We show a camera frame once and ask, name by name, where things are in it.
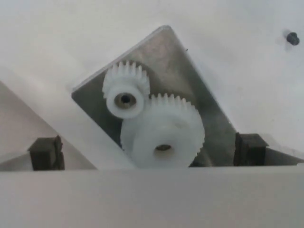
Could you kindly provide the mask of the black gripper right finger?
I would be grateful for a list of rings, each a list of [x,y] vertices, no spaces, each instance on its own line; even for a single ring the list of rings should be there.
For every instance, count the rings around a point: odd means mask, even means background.
[[[304,153],[280,145],[269,134],[236,133],[234,166],[293,166],[304,164]]]

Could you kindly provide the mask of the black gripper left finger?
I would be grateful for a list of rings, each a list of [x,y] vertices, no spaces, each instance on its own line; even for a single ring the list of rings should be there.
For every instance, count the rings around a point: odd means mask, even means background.
[[[65,160],[59,135],[39,137],[25,151],[0,156],[2,171],[63,171]]]

